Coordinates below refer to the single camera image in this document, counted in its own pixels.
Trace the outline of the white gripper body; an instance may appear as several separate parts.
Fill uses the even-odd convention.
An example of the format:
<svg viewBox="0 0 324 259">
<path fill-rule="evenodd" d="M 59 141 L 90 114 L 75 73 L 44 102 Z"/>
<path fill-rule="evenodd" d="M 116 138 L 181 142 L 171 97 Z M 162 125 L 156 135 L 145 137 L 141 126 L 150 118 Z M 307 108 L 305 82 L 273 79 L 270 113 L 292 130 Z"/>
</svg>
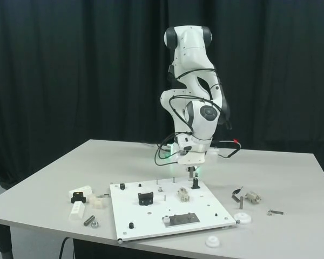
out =
<svg viewBox="0 0 324 259">
<path fill-rule="evenodd" d="M 188 152 L 185 155 L 178 156 L 177 163 L 184 166 L 197 166 L 205 162 L 205 153 Z"/>
</svg>

